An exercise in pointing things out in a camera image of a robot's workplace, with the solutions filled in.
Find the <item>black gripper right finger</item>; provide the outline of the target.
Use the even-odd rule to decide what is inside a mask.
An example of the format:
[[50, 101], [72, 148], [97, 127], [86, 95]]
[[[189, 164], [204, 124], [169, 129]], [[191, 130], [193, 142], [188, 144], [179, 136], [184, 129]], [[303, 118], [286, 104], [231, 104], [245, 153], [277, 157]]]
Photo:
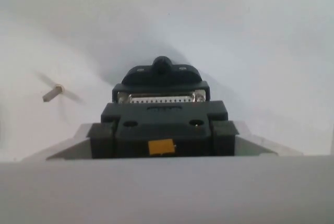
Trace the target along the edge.
[[302, 156], [303, 153], [253, 134], [243, 121], [213, 121], [216, 156]]

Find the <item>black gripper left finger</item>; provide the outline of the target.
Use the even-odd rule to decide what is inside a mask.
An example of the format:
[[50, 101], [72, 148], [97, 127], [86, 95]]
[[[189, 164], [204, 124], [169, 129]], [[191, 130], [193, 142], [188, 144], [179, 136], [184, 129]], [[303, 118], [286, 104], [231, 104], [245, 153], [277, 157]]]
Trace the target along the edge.
[[25, 160], [91, 160], [112, 156], [112, 123], [80, 125], [73, 137], [32, 154]]

